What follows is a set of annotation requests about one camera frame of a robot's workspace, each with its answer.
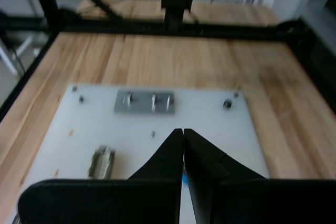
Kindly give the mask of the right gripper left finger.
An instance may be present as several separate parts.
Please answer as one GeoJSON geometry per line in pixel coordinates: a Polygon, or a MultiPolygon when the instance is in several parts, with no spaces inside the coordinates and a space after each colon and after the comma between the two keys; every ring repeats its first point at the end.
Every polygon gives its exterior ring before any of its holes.
{"type": "Polygon", "coordinates": [[[126,180],[49,179],[18,201],[22,223],[178,223],[183,131],[174,129],[126,180]]]}

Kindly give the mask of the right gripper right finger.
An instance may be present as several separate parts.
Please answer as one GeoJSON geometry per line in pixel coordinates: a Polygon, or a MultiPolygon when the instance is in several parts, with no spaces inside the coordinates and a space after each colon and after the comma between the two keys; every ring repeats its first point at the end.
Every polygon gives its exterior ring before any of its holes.
{"type": "Polygon", "coordinates": [[[335,181],[269,179],[191,129],[184,162],[197,223],[335,223],[335,181]]]}

